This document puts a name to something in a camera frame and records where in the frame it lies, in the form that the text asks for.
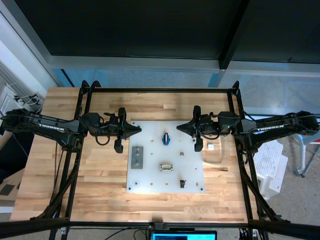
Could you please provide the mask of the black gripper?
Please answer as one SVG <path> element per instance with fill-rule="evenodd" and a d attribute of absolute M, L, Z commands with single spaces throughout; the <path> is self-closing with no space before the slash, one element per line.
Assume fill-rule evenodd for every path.
<path fill-rule="evenodd" d="M 201 107 L 196 105 L 193 109 L 193 119 L 189 122 L 183 123 L 177 126 L 177 130 L 187 134 L 191 137 L 195 137 L 194 150 L 195 152 L 201 152 L 203 149 L 202 131 L 208 124 L 208 118 L 206 115 L 201 115 Z"/>
<path fill-rule="evenodd" d="M 124 138 L 124 122 L 126 120 L 126 110 L 124 107 L 119 108 L 118 110 L 118 119 L 116 125 L 116 140 L 114 141 L 114 150 L 118 154 L 123 153 L 123 145 L 122 139 Z M 125 129 L 128 130 L 125 132 L 125 139 L 130 138 L 131 136 L 138 134 L 142 131 L 139 126 L 134 126 L 129 124 L 128 122 L 125 123 Z"/>

